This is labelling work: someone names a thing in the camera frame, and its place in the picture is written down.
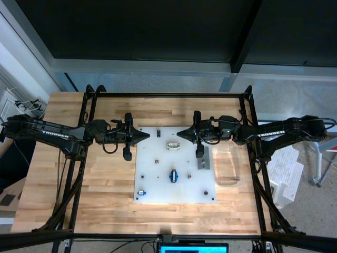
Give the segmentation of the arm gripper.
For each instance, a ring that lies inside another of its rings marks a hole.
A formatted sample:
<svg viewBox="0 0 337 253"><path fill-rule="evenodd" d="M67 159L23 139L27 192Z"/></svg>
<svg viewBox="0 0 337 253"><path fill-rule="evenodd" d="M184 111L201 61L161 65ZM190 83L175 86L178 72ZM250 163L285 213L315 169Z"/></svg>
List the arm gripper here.
<svg viewBox="0 0 337 253"><path fill-rule="evenodd" d="M122 121L115 121L116 128L112 134L113 144L125 144L123 148L123 158L125 161L132 160L131 153L131 140L132 140L132 124L133 118L131 113L126 113L124 115L124 123ZM150 134L140 131L136 128L133 128L133 135L136 136L133 138L133 146L138 144L141 141L144 141L150 137Z"/></svg>
<svg viewBox="0 0 337 253"><path fill-rule="evenodd" d="M203 158L204 156L204 145L206 143L208 145L212 145L210 140L206 140L206 137L209 137L211 133L211 120L202 120L201 112L194 111L193 114L193 126L182 130L177 133L177 136L183 138L191 143L196 144L196 158Z"/></svg>

